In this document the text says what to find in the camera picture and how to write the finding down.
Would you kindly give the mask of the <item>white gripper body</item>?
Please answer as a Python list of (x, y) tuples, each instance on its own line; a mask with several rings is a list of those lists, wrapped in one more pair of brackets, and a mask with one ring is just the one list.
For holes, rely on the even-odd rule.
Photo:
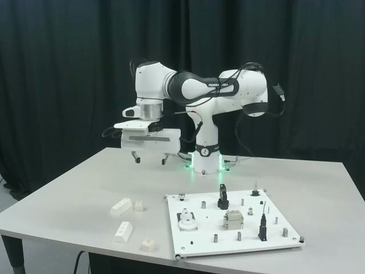
[(173, 128), (155, 132), (124, 130), (121, 135), (121, 148), (133, 152), (176, 154), (180, 151), (180, 136), (180, 129)]

